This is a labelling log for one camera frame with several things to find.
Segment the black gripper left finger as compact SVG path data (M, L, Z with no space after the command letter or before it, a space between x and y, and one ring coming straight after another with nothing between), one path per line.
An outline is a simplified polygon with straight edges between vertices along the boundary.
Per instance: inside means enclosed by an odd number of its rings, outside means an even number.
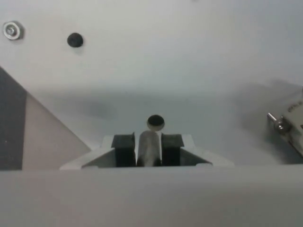
M105 136L101 146L68 163L61 169L135 167L135 135Z

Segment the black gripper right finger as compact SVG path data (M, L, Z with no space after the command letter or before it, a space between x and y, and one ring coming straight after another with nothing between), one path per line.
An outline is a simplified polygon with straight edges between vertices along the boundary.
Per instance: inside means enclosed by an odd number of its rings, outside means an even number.
M163 166L234 166L225 157L197 147L190 134L162 134L161 161Z

